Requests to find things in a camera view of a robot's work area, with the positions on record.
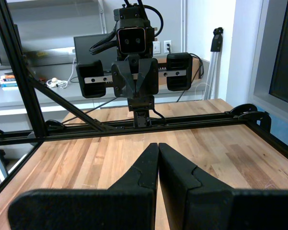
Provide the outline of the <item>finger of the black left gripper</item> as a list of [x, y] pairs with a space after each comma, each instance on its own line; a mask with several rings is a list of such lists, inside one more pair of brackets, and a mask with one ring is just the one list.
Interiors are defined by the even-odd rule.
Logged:
[[111, 66], [114, 94], [116, 97], [134, 98], [135, 84], [128, 61], [115, 61]]
[[158, 61], [155, 58], [139, 60], [136, 95], [145, 97], [158, 93]]

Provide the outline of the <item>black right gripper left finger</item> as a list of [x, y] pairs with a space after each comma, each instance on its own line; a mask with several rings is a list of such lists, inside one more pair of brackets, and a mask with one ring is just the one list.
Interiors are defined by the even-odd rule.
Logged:
[[158, 144], [151, 143], [106, 190], [37, 189], [8, 208], [12, 230], [153, 230], [158, 184]]

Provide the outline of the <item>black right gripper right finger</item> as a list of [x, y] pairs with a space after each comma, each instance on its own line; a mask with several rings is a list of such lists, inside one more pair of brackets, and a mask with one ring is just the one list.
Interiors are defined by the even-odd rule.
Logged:
[[168, 144], [159, 150], [172, 230], [288, 230], [288, 190], [235, 189]]

